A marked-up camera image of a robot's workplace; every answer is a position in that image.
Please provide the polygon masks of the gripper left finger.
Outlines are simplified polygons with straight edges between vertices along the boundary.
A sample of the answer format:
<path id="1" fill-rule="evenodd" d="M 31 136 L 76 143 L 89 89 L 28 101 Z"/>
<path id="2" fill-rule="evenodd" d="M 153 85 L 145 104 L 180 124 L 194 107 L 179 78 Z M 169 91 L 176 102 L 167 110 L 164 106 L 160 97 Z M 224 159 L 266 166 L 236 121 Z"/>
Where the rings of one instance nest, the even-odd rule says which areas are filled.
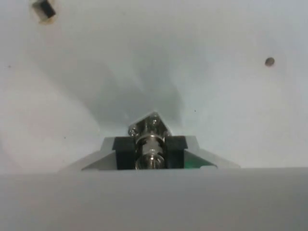
<path id="1" fill-rule="evenodd" d="M 62 168 L 61 172 L 107 171 L 135 169 L 135 138 L 104 138 L 100 150 L 95 151 Z"/>

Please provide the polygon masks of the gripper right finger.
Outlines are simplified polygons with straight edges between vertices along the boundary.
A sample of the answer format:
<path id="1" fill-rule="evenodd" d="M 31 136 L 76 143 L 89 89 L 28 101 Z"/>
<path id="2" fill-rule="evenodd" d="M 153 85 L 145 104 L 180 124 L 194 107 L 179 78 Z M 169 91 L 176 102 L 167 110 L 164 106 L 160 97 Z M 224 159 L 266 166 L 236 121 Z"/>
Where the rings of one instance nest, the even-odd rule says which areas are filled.
<path id="1" fill-rule="evenodd" d="M 166 137 L 166 154 L 166 168 L 169 169 L 240 168 L 238 164 L 202 149 L 195 136 Z"/>

